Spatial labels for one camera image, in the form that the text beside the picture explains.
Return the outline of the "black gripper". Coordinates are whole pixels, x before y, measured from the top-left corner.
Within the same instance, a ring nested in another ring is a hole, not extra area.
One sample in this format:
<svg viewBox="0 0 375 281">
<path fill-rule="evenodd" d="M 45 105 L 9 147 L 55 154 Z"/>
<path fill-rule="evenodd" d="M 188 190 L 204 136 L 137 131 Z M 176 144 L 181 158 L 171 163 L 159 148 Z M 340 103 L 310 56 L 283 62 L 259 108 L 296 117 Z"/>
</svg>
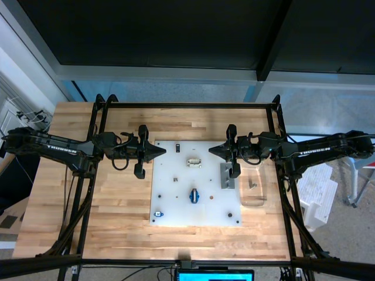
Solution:
<svg viewBox="0 0 375 281">
<path fill-rule="evenodd" d="M 145 170 L 143 163 L 154 160 L 156 157 L 162 156 L 166 153 L 166 149 L 155 146 L 148 141 L 149 131 L 146 125 L 140 125 L 138 128 L 138 137 L 133 133 L 121 132 L 122 136 L 127 136 L 126 142 L 119 144 L 117 159 L 125 159 L 126 164 L 123 168 L 118 170 L 125 170 L 128 167 L 131 159 L 136 159 L 138 162 L 134 166 L 134 175 L 138 179 L 145 178 Z"/>
<path fill-rule="evenodd" d="M 231 162 L 232 167 L 229 170 L 231 179 L 235 179 L 241 174 L 241 167 L 237 162 L 238 157 L 252 166 L 261 163 L 258 149 L 251 143 L 253 134 L 250 132 L 247 136 L 240 136 L 239 138 L 236 138 L 236 136 L 237 127 L 234 124 L 230 124 L 226 130 L 227 140 L 209 148 L 209 153 L 223 159 L 225 162 Z"/>
</svg>

